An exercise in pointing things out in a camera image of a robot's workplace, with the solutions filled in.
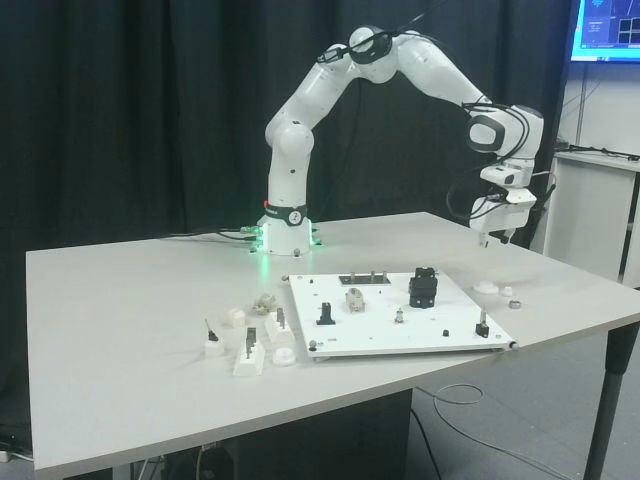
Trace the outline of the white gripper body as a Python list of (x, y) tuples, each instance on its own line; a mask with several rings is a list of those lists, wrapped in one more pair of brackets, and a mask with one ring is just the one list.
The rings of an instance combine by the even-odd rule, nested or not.
[(516, 230), (526, 225), (530, 208), (530, 199), (510, 203), (481, 197), (473, 203), (469, 227), (480, 233)]

